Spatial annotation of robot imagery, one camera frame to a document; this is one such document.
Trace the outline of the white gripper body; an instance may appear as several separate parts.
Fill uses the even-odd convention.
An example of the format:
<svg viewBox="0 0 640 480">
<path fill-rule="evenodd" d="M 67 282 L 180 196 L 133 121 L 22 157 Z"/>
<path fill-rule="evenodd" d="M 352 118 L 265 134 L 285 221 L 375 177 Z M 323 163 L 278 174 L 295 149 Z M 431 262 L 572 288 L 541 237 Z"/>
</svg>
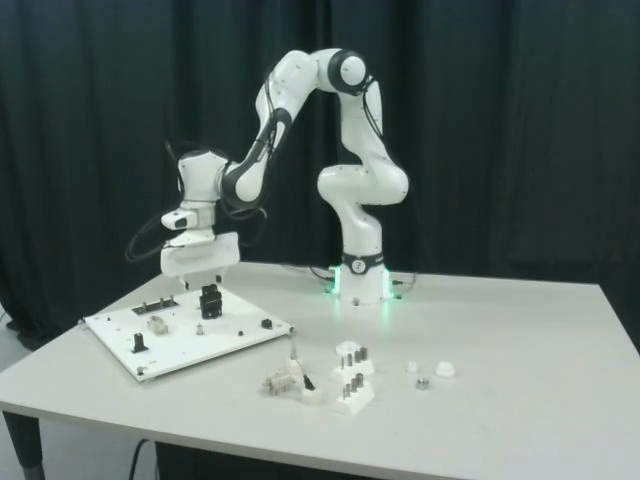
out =
<svg viewBox="0 0 640 480">
<path fill-rule="evenodd" d="M 167 241 L 161 249 L 160 267 L 168 277 L 229 267 L 240 261 L 236 232 L 184 232 Z"/>
</svg>

